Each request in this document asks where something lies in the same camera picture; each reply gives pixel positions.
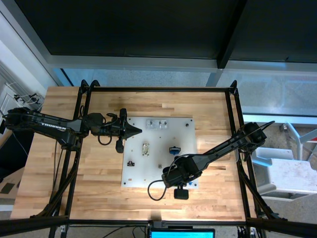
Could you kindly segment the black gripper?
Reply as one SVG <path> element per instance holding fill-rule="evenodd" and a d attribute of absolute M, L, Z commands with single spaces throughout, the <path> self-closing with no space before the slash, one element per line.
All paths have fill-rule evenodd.
<path fill-rule="evenodd" d="M 124 151 L 123 140 L 143 132 L 140 128 L 131 125 L 129 121 L 130 119 L 127 119 L 127 110 L 123 108 L 119 112 L 119 118 L 110 126 L 112 136 L 118 137 L 115 145 L 117 153 L 123 153 Z"/>
<path fill-rule="evenodd" d="M 176 187 L 174 189 L 174 199 L 187 200 L 189 199 L 189 190 L 184 189 L 189 182 L 199 177 L 199 171 L 186 170 L 184 168 L 169 168 L 163 169 L 161 176 L 166 188 Z"/>

